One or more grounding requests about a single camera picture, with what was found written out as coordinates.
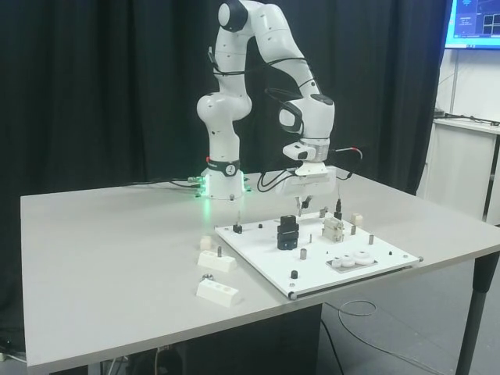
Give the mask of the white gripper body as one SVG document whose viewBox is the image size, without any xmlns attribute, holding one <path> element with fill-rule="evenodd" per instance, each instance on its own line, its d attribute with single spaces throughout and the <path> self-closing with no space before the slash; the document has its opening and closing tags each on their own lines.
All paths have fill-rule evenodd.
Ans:
<svg viewBox="0 0 500 375">
<path fill-rule="evenodd" d="M 336 181 L 335 166 L 301 166 L 291 170 L 291 177 L 280 182 L 276 192 L 283 196 L 328 195 L 334 191 Z"/>
</svg>

